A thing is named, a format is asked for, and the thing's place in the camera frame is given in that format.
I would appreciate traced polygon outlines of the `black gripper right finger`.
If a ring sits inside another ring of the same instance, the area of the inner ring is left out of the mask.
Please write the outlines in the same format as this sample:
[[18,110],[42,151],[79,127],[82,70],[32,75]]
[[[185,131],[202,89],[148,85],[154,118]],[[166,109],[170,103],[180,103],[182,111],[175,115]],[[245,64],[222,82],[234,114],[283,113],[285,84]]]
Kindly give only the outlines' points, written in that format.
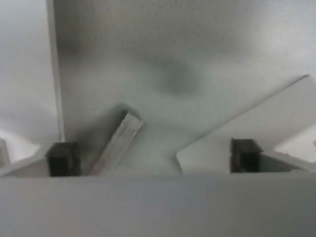
[[231,173],[310,171],[310,162],[275,151],[265,152],[253,139],[231,139]]

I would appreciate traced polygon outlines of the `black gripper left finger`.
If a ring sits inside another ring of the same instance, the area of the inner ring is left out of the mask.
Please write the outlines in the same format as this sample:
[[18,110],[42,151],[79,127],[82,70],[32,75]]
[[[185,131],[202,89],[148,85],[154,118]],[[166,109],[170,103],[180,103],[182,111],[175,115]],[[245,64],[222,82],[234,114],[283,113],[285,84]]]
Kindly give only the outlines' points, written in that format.
[[33,156],[0,169],[1,177],[80,176],[78,143],[53,143],[41,147]]

